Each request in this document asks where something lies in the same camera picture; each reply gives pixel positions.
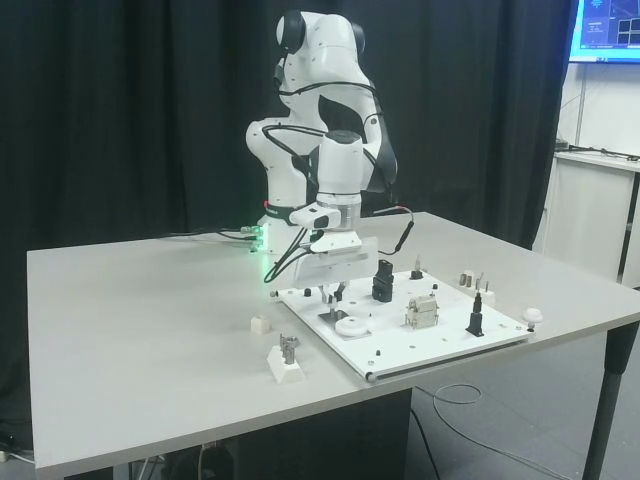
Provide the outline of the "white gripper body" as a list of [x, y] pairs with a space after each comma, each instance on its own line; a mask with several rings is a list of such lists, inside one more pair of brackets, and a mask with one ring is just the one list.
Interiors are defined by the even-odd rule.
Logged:
[[364, 238], [360, 247], [351, 250], [306, 255], [296, 264], [293, 287], [312, 288], [371, 277], [378, 270], [378, 260], [377, 238]]

